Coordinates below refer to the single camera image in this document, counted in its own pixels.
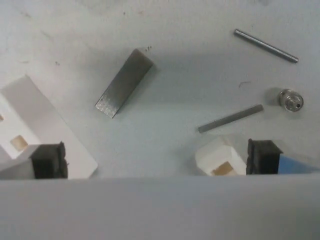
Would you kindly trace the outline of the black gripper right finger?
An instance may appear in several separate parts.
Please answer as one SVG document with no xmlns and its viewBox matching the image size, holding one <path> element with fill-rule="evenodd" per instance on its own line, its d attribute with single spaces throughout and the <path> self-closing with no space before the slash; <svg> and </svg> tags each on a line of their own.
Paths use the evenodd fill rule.
<svg viewBox="0 0 320 240">
<path fill-rule="evenodd" d="M 282 151 L 272 140 L 248 140 L 247 175 L 294 175 L 319 173 L 320 168 L 302 157 Z"/>
</svg>

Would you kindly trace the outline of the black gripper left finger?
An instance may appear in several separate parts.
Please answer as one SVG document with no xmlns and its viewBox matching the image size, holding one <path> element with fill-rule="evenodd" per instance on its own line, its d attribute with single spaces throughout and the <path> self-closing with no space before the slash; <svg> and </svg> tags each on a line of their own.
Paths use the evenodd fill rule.
<svg viewBox="0 0 320 240">
<path fill-rule="evenodd" d="M 68 163 L 65 144 L 36 144 L 11 158 L 0 149 L 0 178 L 2 180 L 67 179 Z"/>
</svg>

